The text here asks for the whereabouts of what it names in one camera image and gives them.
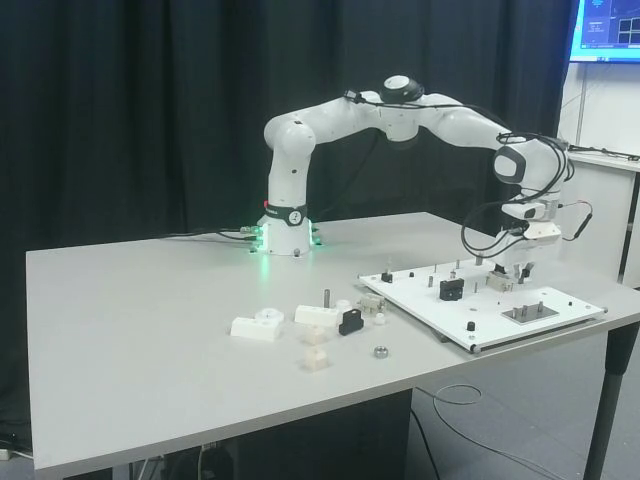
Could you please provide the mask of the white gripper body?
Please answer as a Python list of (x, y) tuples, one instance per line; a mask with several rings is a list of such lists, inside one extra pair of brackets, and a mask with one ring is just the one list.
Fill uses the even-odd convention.
[(527, 239), (503, 231), (496, 241), (496, 263), (501, 266), (542, 262), (556, 256), (556, 234)]

